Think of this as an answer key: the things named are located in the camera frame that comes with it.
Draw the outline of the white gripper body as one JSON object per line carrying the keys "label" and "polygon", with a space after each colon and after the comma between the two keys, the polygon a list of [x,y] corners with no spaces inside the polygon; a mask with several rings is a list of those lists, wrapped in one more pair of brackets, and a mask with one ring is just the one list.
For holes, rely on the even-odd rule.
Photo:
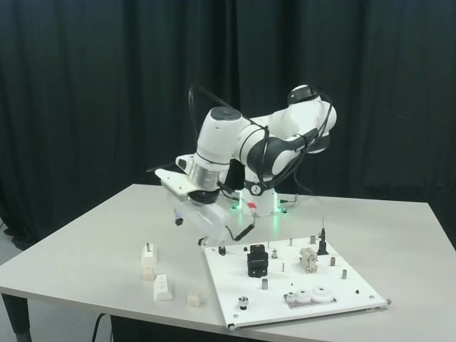
{"label": "white gripper body", "polygon": [[230,216],[223,207],[216,203],[202,204],[190,197],[184,199],[173,194],[169,194],[169,203],[174,211],[181,213],[184,219],[182,224],[188,223],[200,230],[202,237],[207,239],[206,247],[224,246]]}

